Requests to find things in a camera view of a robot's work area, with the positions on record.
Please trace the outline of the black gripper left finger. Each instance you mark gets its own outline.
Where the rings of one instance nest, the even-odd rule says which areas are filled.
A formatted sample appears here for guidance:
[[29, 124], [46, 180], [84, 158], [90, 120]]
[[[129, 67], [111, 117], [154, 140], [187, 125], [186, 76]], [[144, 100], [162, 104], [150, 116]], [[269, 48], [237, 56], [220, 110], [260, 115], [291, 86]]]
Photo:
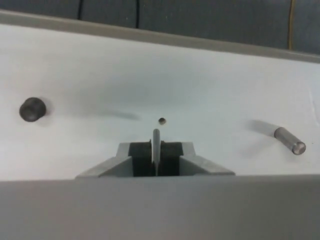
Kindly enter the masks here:
[[77, 179], [103, 177], [152, 177], [151, 142], [120, 143], [117, 153], [76, 176]]

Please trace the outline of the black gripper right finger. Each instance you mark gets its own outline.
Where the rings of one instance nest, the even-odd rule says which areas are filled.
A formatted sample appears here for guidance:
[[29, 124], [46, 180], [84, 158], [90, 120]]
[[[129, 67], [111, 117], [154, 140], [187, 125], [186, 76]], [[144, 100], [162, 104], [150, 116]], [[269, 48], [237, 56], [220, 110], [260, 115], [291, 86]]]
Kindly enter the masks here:
[[161, 142], [159, 175], [235, 176], [235, 172], [196, 154], [192, 142]]

